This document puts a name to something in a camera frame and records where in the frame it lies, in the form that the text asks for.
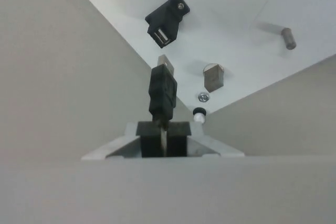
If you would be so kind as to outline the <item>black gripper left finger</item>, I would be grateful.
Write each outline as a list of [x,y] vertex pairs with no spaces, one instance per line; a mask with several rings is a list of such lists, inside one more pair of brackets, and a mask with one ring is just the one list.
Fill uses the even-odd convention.
[[122,136],[85,154],[82,160],[161,157],[161,134],[151,122],[128,123]]

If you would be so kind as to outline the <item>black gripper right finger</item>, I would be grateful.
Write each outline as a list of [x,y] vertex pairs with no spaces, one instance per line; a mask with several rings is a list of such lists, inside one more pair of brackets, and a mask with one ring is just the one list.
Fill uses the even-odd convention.
[[245,154],[203,131],[199,122],[172,122],[167,132],[168,157],[244,157]]

